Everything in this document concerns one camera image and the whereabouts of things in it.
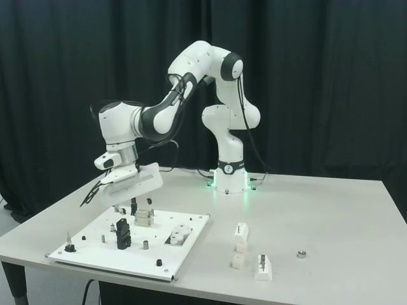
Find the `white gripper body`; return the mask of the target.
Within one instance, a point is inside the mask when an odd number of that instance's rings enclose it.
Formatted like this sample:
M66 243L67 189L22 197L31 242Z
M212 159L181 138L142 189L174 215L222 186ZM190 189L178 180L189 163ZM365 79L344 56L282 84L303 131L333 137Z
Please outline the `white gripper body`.
M106 206L121 204L163 186L158 163L119 166L101 179L100 200Z

